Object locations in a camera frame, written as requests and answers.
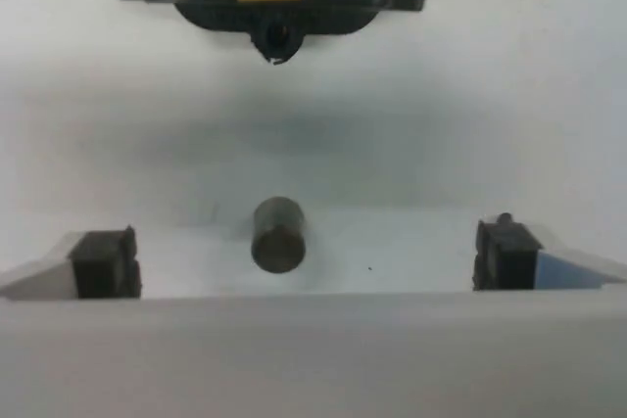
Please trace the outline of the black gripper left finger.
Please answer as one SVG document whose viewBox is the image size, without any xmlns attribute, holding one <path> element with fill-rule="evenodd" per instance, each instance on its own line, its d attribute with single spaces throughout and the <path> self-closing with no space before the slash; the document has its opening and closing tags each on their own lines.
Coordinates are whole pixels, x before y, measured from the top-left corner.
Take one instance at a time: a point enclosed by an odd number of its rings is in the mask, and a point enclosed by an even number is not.
<svg viewBox="0 0 627 418">
<path fill-rule="evenodd" d="M 8 301 L 139 299 L 137 239 L 130 225 L 64 235 L 48 254 L 1 273 Z"/>
</svg>

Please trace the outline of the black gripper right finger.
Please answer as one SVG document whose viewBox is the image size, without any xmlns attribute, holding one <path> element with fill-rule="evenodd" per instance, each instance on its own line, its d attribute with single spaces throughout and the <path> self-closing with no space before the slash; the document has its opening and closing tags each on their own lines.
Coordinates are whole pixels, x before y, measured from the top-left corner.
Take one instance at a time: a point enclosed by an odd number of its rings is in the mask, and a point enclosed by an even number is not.
<svg viewBox="0 0 627 418">
<path fill-rule="evenodd" d="M 589 290 L 626 284 L 626 264 L 566 247 L 548 228 L 503 212 L 478 221 L 475 291 Z"/>
</svg>

